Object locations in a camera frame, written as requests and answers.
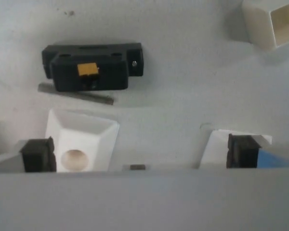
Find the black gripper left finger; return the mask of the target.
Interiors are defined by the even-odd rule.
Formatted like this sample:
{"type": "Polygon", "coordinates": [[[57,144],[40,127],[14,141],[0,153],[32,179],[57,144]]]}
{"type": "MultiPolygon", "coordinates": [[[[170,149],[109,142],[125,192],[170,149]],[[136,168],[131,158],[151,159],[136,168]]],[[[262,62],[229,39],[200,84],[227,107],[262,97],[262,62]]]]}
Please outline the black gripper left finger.
{"type": "Polygon", "coordinates": [[[9,153],[0,154],[0,173],[56,172],[54,142],[44,139],[20,140],[9,153]]]}

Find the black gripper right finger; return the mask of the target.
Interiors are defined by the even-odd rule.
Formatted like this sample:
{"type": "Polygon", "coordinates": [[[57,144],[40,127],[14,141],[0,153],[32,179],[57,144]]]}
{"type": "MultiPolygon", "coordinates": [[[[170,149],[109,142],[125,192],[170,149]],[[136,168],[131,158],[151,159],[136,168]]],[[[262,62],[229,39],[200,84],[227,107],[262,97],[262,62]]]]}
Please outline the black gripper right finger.
{"type": "Polygon", "coordinates": [[[289,159],[267,151],[268,146],[262,135],[229,134],[227,168],[288,168],[289,159]]]}

